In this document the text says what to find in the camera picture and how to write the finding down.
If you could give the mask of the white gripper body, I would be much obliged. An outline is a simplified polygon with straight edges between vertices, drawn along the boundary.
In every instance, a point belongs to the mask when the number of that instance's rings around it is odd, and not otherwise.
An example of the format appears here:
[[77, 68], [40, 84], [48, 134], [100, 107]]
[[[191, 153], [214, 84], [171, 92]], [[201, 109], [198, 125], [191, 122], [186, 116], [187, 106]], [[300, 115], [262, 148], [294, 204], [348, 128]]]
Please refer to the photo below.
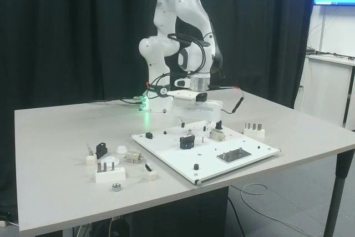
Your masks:
[[173, 116], [184, 120], [211, 121], [221, 120], [222, 101], [207, 100], [205, 102], [193, 102], [182, 99], [173, 99], [171, 112]]

